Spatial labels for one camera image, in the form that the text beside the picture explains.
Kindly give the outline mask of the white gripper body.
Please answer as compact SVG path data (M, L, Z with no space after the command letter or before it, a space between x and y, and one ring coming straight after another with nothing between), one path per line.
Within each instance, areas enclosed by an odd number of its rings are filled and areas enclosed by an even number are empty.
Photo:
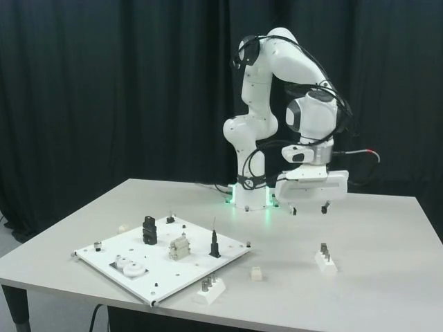
M279 175L275 197L279 203L290 204L337 201L346 197L347 181L347 170L294 169Z

